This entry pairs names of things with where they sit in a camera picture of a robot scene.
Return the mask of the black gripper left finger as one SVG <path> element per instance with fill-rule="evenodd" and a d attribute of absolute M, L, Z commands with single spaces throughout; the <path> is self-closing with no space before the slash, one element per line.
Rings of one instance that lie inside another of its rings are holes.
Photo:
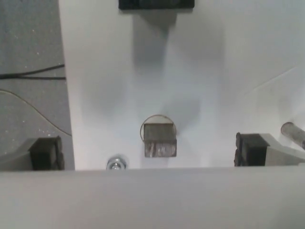
<path fill-rule="evenodd" d="M 29 138 L 14 152 L 0 156 L 1 171 L 64 170 L 62 140 L 57 137 Z"/>

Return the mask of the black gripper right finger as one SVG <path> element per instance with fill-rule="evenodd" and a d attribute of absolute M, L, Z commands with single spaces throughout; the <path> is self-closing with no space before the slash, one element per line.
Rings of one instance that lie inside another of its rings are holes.
<path fill-rule="evenodd" d="M 280 144 L 271 134 L 236 134 L 236 167 L 297 166 L 304 163 L 304 151 Z"/>

